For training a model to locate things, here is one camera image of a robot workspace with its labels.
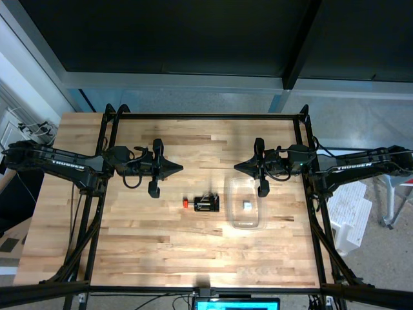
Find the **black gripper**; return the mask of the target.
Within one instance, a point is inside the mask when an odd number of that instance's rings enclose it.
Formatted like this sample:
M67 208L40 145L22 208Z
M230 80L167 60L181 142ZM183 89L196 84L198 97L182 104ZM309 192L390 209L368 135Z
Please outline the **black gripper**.
M266 177L278 182L289 180L289 169L279 156L279 151L265 150L264 139L256 138L254 142L254 156L249 160L234 165L234 169L242 172L259 182L257 195L267 197L270 192L269 181Z
M123 184L129 189L136 189L140 186L143 177L149 176L152 180L148 184L148 193L151 198L159 198L160 188L158 187L158 181L182 171L183 166L162 157L163 142L161 139L155 139L153 141L152 152L150 152L147 147L136 146L134 150L139 151L141 155L126 163L123 171ZM127 176L138 176L138 183L136 185L129 185L126 182Z

